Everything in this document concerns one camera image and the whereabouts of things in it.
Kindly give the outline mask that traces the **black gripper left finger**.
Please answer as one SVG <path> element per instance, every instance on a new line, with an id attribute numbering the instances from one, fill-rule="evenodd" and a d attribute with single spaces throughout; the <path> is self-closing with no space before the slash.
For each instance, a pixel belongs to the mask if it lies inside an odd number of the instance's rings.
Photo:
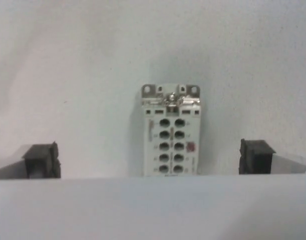
<path id="1" fill-rule="evenodd" d="M 59 179 L 61 163 L 56 142 L 23 144 L 0 160 L 0 179 Z"/>

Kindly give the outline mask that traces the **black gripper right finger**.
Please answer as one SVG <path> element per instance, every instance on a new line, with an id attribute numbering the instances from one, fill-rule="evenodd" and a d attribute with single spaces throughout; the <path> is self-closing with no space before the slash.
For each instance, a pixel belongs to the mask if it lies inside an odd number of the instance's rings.
<path id="1" fill-rule="evenodd" d="M 306 174 L 306 157 L 276 152 L 265 140 L 241 139 L 239 174 Z"/>

